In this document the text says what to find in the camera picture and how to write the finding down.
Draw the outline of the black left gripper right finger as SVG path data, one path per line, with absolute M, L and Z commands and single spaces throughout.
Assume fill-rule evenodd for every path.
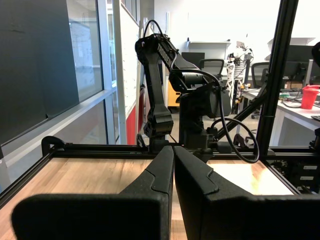
M 175 186 L 190 240 L 317 240 L 320 198 L 253 195 L 181 146 L 174 148 Z

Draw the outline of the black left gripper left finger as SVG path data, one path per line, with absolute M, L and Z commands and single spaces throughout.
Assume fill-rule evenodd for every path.
M 118 194 L 37 194 L 11 214 L 19 240 L 168 240 L 174 151 L 165 146 Z

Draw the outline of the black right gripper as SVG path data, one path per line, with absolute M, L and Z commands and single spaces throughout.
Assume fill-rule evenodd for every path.
M 215 90 L 195 90 L 180 97 L 179 143 L 197 157 L 213 157 L 218 147 L 218 129 L 205 128 L 203 117 L 216 119 L 221 116 L 222 103 L 225 116 L 231 114 L 231 100 L 226 91 L 221 93 L 222 101 Z

